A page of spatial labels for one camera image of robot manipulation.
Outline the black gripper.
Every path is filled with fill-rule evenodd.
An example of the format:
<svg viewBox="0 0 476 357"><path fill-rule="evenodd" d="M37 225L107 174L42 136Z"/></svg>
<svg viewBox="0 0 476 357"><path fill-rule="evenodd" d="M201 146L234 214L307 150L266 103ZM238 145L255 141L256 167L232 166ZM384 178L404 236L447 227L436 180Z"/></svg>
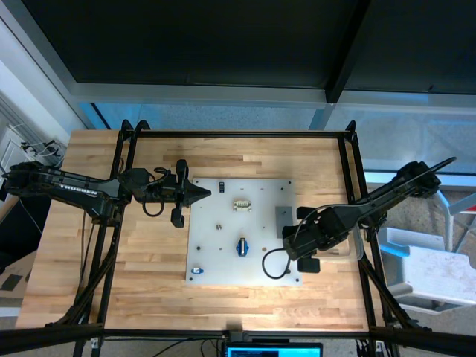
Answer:
<svg viewBox="0 0 476 357"><path fill-rule="evenodd" d="M187 179L188 165L184 159L176 163L176 173L168 173L162 182L161 197L164 204L174 204L171 211L170 221L175 228L184 227L183 206L191 206L193 203L205 199L211 195L211 191L195 185Z"/></svg>
<svg viewBox="0 0 476 357"><path fill-rule="evenodd" d="M321 215L314 208L299 207L297 218L301 220L301 226L296 240L300 244L304 244L300 250L302 256L297 260L297 270L300 273L319 273L321 262L315 257L315 254L318 250L316 239L321 235L319 228Z"/></svg>

